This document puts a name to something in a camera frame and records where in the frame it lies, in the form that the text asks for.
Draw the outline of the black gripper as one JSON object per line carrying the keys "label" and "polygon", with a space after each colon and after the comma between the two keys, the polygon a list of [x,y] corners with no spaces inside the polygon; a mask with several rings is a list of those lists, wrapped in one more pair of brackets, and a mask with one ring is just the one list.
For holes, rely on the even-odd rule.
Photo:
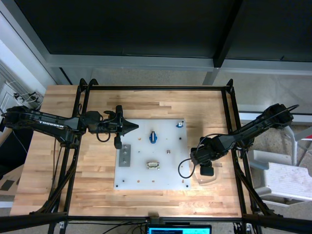
{"label": "black gripper", "polygon": [[127,134],[133,130],[138,129],[138,125],[123,119],[123,109],[121,105],[116,106],[115,112],[109,113],[108,133],[115,134],[114,146],[116,149],[122,148],[121,138],[122,130]]}
{"label": "black gripper", "polygon": [[201,176],[213,176],[214,168],[212,167],[212,158],[214,152],[209,145],[191,148],[190,158],[194,166],[200,166]]}

